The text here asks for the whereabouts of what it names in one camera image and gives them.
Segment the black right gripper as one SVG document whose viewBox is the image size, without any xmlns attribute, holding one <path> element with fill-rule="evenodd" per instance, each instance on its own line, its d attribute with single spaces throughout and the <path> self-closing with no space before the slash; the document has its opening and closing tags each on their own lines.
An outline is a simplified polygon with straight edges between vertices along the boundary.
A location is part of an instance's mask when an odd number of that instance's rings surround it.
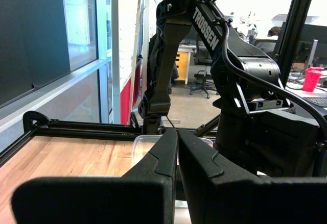
<svg viewBox="0 0 327 224">
<path fill-rule="evenodd" d="M 285 111 L 248 118 L 221 112 L 214 148 L 251 173 L 326 177 L 326 140 L 319 124 Z"/>
</svg>

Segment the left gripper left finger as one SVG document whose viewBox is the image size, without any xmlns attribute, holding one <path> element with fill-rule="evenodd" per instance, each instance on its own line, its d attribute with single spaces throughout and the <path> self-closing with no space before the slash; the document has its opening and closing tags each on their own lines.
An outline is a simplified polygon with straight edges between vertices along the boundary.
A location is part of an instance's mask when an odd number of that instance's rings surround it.
<svg viewBox="0 0 327 224">
<path fill-rule="evenodd" d="M 18 223 L 173 223 L 178 134 L 167 130 L 121 177 L 42 177 L 14 191 Z"/>
</svg>

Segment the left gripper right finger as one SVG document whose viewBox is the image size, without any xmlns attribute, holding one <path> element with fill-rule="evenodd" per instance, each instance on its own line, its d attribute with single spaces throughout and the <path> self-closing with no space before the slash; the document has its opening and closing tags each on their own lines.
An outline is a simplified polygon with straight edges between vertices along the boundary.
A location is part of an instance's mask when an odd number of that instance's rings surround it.
<svg viewBox="0 0 327 224">
<path fill-rule="evenodd" d="M 178 134 L 192 223 L 326 223 L 325 178 L 258 177 L 188 130 Z"/>
</svg>

